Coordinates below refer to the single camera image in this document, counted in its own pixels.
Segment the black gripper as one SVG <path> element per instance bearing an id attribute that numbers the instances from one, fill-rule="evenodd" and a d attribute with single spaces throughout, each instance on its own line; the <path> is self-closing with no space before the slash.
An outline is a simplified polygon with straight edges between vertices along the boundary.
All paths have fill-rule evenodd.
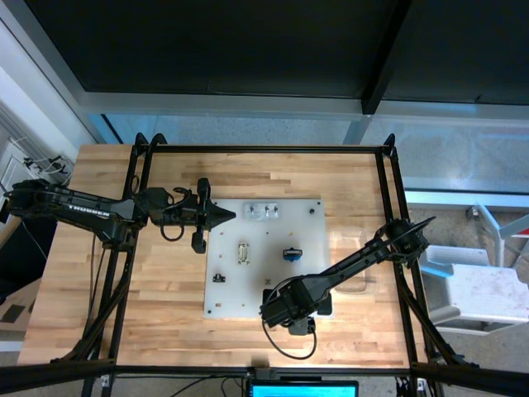
<path id="1" fill-rule="evenodd" d="M 208 203 L 211 198 L 211 186 L 207 178 L 198 180 L 196 193 L 190 193 L 184 200 L 181 210 L 181 226 L 194 227 L 195 231 L 191 237 L 191 247 L 195 253 L 205 253 L 207 243 L 204 240 L 204 232 L 207 230 Z M 236 214 L 228 209 L 219 207 L 217 202 L 211 203 L 211 229 L 236 218 Z"/>
<path id="2" fill-rule="evenodd" d="M 273 291 L 272 289 L 263 290 L 263 303 L 271 303 L 273 299 L 277 298 L 279 293 Z M 316 314 L 319 316 L 330 316 L 332 315 L 332 297 L 329 294 L 318 307 Z"/>

